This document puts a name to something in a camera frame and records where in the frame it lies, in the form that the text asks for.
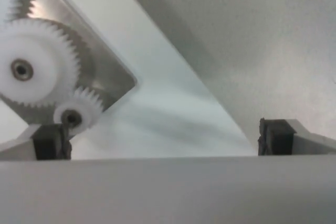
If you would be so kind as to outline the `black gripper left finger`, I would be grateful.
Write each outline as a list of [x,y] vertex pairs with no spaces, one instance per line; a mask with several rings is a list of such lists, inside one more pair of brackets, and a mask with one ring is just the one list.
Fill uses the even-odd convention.
[[62,124],[31,124],[17,138],[1,143],[2,161],[70,160],[69,130]]

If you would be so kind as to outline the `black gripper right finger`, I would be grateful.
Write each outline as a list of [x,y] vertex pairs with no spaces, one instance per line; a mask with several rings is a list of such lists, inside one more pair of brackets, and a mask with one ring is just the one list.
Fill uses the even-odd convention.
[[296,119],[259,121],[258,155],[334,155],[335,140],[308,131]]

